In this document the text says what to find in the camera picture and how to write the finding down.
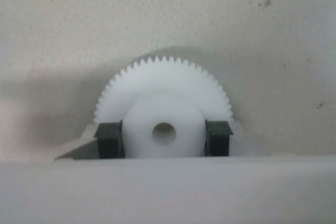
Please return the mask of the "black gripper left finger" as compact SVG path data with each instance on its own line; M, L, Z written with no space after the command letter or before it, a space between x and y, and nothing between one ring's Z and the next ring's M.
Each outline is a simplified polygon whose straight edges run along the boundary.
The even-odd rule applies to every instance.
M82 135L54 151L55 160L123 158L122 122L89 124Z

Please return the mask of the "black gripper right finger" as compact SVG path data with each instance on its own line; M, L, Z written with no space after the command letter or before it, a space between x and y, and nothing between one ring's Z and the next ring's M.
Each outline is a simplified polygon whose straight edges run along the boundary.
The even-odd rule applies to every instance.
M248 152L246 134L238 121L205 121L205 157L244 156Z

